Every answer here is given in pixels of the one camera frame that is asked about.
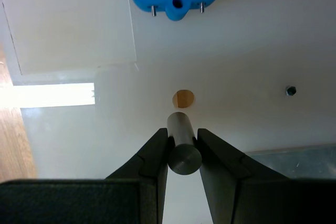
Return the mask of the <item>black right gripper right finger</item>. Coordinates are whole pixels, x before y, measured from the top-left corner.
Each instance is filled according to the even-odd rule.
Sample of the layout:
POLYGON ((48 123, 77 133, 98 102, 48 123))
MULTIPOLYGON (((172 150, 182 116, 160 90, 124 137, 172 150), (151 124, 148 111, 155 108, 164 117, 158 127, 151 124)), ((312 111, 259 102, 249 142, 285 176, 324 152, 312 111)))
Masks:
POLYGON ((290 179, 207 129, 200 174, 213 223, 335 223, 335 181, 290 179))

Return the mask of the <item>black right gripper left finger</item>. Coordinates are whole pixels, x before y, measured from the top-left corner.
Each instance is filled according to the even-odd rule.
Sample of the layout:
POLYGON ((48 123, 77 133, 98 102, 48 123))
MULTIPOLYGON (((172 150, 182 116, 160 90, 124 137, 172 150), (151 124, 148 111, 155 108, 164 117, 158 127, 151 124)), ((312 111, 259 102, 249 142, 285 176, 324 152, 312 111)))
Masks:
POLYGON ((1 183, 1 223, 161 223, 167 157, 161 128, 105 179, 1 183))

